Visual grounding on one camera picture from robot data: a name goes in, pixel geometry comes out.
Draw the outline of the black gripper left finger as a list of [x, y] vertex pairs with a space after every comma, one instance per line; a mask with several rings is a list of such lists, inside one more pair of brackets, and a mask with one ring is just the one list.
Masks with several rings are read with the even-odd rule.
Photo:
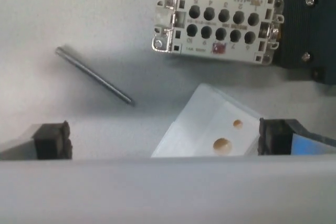
[[33, 124], [18, 138], [1, 143], [1, 160], [72, 159], [72, 149], [67, 121]]

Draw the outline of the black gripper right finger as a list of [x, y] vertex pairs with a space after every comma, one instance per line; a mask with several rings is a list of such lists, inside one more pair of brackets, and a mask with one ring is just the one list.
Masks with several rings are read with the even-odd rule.
[[259, 155], [335, 154], [335, 139], [308, 131], [296, 119], [259, 119]]

